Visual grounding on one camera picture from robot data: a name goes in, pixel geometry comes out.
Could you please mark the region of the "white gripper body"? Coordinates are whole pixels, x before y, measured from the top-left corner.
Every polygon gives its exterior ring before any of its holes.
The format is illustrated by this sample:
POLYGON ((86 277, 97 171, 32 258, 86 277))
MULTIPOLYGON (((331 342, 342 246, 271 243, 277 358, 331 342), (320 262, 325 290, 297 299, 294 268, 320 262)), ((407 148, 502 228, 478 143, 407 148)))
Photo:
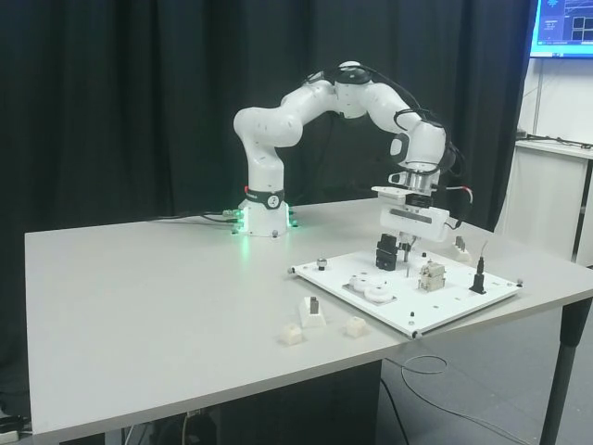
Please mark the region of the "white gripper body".
POLYGON ((416 236, 433 242, 443 242, 448 236, 449 212, 439 208, 404 210, 393 205, 383 205, 380 224, 397 233, 416 236))

